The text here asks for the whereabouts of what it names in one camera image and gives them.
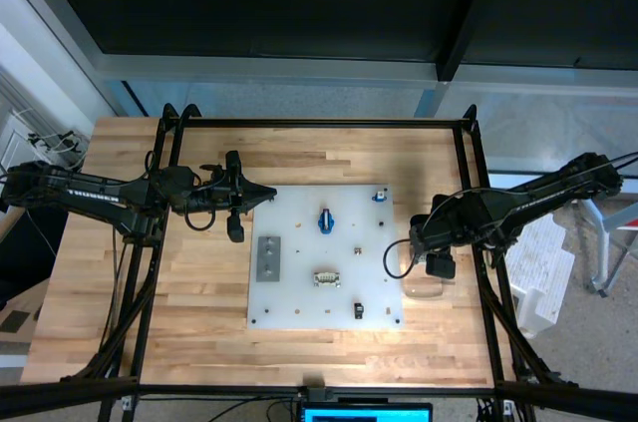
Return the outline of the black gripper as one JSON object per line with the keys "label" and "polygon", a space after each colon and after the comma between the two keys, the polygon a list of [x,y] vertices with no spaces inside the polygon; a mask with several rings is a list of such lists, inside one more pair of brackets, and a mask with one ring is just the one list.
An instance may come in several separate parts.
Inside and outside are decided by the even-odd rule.
{"label": "black gripper", "polygon": [[444,240],[429,238],[425,243],[426,274],[452,280],[456,276],[456,263],[452,256],[452,244]]}
{"label": "black gripper", "polygon": [[208,165],[201,168],[211,171],[212,177],[191,193],[191,212],[208,212],[211,217],[206,225],[192,224],[191,228],[206,231],[214,225],[217,211],[229,211],[226,220],[227,235],[232,242],[244,242],[240,213],[253,211],[257,206],[273,201],[276,189],[251,182],[244,177],[238,151],[230,151],[225,155],[225,167]]}

